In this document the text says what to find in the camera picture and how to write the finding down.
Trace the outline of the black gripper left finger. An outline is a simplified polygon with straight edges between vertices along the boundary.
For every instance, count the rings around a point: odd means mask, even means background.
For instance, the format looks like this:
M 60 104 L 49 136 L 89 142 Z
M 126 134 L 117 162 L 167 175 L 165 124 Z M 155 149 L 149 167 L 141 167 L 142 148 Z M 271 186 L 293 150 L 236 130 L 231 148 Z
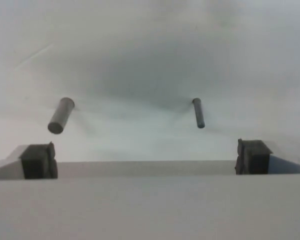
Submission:
M 0 180 L 57 179 L 55 145 L 19 145 L 8 157 L 0 159 Z

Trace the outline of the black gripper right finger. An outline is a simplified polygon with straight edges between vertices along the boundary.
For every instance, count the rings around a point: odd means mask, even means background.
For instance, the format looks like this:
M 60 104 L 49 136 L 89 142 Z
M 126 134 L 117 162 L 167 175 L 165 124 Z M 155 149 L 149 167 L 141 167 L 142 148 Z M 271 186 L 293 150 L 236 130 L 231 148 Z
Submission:
M 275 156 L 262 140 L 238 139 L 236 175 L 300 174 L 300 164 Z

